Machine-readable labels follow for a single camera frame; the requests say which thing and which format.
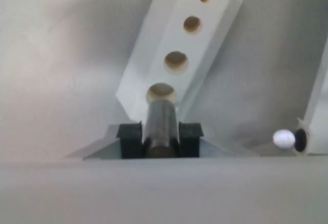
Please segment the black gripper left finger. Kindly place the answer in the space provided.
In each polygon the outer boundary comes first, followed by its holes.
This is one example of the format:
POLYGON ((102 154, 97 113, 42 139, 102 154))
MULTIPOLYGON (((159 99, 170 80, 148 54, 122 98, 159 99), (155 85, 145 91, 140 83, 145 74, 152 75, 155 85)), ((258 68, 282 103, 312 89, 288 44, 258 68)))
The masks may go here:
POLYGON ((67 159, 137 159, 142 158, 142 123, 109 125, 103 138, 82 147, 67 159))

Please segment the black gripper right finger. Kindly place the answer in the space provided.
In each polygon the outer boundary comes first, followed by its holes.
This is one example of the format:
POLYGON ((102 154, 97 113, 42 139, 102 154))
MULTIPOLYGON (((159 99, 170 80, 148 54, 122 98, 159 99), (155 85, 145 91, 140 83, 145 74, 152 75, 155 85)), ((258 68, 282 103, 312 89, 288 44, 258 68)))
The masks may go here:
POLYGON ((236 154, 205 137, 201 123, 178 124, 180 157, 235 157, 236 154))

